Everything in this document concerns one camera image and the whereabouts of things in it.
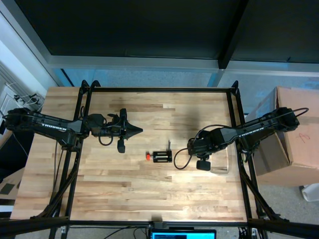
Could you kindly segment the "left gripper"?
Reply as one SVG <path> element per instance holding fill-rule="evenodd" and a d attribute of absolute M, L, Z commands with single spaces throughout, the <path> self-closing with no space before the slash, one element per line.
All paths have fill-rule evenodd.
<path fill-rule="evenodd" d="M 120 137 L 127 140 L 139 133 L 142 133 L 143 129 L 130 124 L 127 121 L 127 110 L 125 108 L 120 110 Z"/>

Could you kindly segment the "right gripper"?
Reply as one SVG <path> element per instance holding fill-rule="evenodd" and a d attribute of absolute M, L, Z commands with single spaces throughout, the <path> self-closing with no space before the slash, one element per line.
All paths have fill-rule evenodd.
<path fill-rule="evenodd" d="M 211 155 L 212 144 L 206 139 L 191 138 L 187 143 L 187 152 L 190 156 L 196 156 L 200 160 L 208 160 Z"/>

